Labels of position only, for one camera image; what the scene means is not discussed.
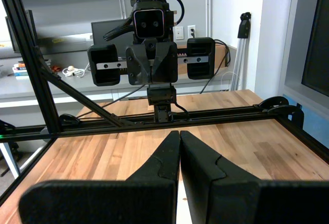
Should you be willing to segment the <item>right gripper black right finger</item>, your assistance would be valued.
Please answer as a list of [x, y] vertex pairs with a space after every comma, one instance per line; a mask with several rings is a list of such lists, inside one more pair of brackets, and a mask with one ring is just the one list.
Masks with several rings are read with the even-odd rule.
[[328, 182], [262, 180], [188, 131], [181, 171], [193, 223], [328, 223]]

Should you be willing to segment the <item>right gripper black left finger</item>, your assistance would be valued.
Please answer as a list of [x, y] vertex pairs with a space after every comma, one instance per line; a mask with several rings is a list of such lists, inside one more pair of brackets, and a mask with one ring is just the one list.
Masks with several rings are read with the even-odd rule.
[[22, 223], [175, 223], [179, 132], [125, 181], [50, 180], [19, 200]]

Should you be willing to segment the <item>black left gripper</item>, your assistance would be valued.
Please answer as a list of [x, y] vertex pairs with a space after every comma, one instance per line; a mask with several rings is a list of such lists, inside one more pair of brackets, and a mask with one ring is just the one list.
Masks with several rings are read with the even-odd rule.
[[131, 85], [174, 83], [178, 66], [187, 66], [189, 79], [210, 79], [214, 76], [215, 41], [212, 38], [188, 39], [179, 49], [174, 42], [146, 40], [126, 49], [125, 60], [119, 60], [117, 49], [111, 45], [93, 45], [88, 51], [93, 82], [97, 86], [113, 86], [120, 82], [126, 69]]

